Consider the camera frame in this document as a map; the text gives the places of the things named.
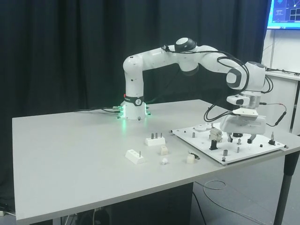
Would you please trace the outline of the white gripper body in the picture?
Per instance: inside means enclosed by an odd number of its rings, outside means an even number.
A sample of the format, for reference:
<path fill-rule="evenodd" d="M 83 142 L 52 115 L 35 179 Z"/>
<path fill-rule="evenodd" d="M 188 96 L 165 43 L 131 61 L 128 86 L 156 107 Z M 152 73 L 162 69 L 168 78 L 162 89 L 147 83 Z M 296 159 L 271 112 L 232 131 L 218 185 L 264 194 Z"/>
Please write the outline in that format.
<path fill-rule="evenodd" d="M 266 116 L 256 118 L 227 115 L 221 123 L 220 129 L 226 133 L 241 133 L 250 135 L 263 135 L 266 129 Z"/>

